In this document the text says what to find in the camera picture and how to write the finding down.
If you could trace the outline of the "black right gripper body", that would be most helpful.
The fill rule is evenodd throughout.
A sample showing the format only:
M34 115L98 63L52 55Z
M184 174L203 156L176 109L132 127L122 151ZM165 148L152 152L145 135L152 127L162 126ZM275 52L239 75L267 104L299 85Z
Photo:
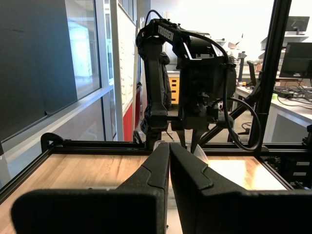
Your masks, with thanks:
M203 103L187 106L179 104L178 116L171 121L173 130L207 130L209 124L215 124L221 129L228 128L225 115L218 105L205 106Z

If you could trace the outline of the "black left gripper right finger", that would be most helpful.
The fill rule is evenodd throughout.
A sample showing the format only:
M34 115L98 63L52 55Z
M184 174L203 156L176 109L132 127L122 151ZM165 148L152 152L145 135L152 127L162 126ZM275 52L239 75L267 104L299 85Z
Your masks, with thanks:
M170 174L185 234L309 234L308 190L249 191L176 143Z

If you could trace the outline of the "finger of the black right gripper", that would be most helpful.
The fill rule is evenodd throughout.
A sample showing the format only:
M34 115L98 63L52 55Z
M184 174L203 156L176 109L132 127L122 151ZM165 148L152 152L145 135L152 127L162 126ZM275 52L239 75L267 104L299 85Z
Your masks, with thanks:
M192 153L195 152L195 149L198 145L198 142L200 141L201 136L202 136L201 130L193 129L193 132L192 132Z
M178 135L178 137L179 137L181 146L186 146L186 141L185 141L185 130L184 130L184 129L177 130L176 133L177 133L177 135Z

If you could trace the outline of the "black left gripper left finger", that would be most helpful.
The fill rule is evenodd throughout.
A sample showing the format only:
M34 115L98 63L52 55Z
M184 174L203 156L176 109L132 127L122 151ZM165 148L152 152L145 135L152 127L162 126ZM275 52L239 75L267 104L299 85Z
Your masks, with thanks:
M105 189L43 189L11 208L19 234L164 234L169 144L161 143L122 184Z

